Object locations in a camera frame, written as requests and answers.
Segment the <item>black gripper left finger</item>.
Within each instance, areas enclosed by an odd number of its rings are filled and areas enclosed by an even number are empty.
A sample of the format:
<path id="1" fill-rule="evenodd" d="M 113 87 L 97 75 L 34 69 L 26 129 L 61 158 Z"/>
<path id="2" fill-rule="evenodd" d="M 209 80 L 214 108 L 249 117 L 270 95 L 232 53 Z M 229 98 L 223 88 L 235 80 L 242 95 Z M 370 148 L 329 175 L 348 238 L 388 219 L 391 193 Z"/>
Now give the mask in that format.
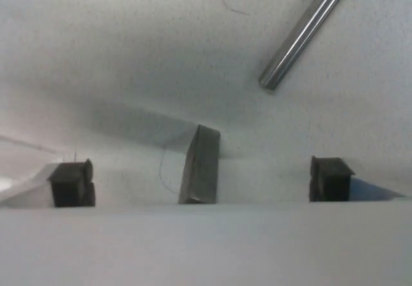
<path id="1" fill-rule="evenodd" d="M 1 191 L 1 207 L 94 207 L 93 164 L 61 162 L 45 165 L 33 177 Z"/>

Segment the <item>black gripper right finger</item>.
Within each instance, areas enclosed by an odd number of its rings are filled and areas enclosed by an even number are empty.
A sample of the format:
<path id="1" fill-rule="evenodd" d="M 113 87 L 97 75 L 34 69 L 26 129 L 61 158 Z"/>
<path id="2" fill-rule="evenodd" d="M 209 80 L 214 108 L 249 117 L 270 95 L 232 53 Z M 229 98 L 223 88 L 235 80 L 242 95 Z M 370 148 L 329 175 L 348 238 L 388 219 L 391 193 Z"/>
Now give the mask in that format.
<path id="1" fill-rule="evenodd" d="M 355 178 L 353 170 L 339 157 L 311 158 L 311 202 L 379 202 L 398 199 L 408 200 L 409 197 Z"/>

